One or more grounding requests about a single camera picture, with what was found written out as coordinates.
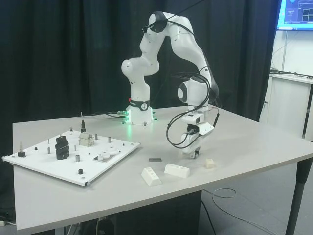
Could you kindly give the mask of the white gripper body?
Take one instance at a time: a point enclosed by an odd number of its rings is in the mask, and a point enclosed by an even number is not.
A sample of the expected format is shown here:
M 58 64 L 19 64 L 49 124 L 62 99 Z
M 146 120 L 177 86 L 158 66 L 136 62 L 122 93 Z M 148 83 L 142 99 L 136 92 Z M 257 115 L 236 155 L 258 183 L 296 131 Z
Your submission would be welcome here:
M 182 143 L 180 144 L 180 147 L 182 153 L 192 156 L 194 151 L 201 146 L 202 138 L 198 133 L 191 135 L 184 133 L 181 136 L 181 141 Z

